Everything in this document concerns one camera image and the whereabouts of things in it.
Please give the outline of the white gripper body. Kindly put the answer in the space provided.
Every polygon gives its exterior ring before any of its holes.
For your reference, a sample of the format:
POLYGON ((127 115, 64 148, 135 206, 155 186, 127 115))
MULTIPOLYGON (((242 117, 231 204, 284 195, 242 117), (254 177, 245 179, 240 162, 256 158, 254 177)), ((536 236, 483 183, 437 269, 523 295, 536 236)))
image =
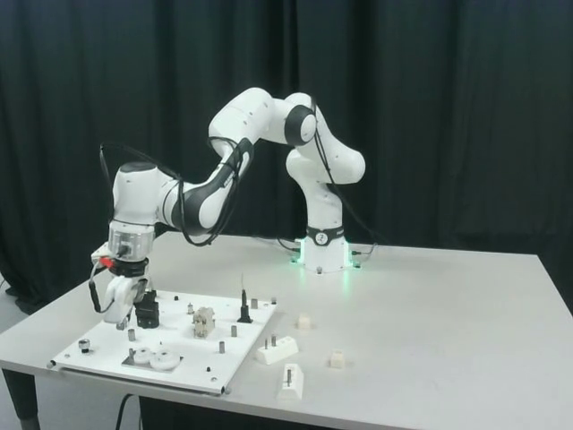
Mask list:
POLYGON ((104 298, 105 323, 119 324, 124 321, 133 308, 137 296, 137 280, 125 276, 113 277, 107 286, 104 298))

